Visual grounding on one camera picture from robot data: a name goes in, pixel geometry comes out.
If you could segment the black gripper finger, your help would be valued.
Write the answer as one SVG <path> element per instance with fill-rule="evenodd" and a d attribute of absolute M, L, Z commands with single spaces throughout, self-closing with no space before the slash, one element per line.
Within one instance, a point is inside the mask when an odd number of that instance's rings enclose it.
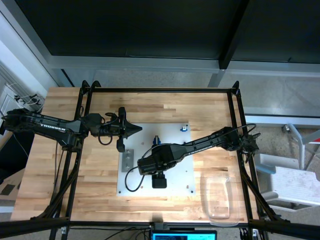
<path fill-rule="evenodd" d="M 127 129 L 125 131 L 125 138 L 127 139 L 128 137 L 130 137 L 140 131 L 142 131 L 142 128 Z"/>
<path fill-rule="evenodd" d="M 131 130 L 142 130 L 141 126 L 130 123 L 128 120 L 125 121 L 125 127 Z"/>

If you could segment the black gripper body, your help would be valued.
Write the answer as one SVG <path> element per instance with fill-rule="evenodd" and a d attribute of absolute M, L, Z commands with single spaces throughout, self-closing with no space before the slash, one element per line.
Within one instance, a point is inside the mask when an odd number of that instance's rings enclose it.
<path fill-rule="evenodd" d="M 118 152 L 125 151 L 124 137 L 125 137 L 125 119 L 126 119 L 126 110 L 124 107 L 118 109 L 118 115 L 112 112 L 107 112 L 105 114 L 107 117 L 110 117 L 110 121 L 103 123 L 99 128 L 99 137 L 109 137 L 110 140 L 108 143 L 103 143 L 99 139 L 99 143 L 103 146 L 108 146 L 113 141 L 113 136 L 118 136 L 116 141 L 116 149 Z"/>
<path fill-rule="evenodd" d="M 176 161 L 173 156 L 154 157 L 151 165 L 150 175 L 153 189 L 167 188 L 167 179 L 164 172 L 173 168 Z"/>

